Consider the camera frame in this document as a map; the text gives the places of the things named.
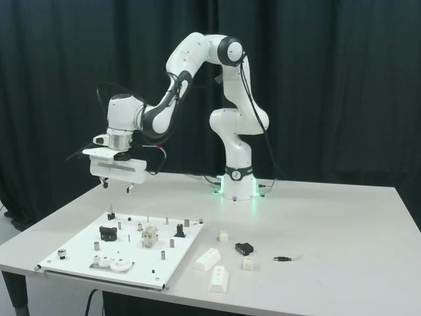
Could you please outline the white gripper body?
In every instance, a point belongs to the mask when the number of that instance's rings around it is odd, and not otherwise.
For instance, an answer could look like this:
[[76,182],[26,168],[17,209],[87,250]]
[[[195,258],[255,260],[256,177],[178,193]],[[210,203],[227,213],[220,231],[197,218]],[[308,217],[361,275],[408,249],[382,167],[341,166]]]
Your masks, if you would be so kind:
[[146,168],[147,162],[138,159],[127,161],[92,159],[90,163],[90,172],[93,176],[134,184],[141,184],[145,181]]

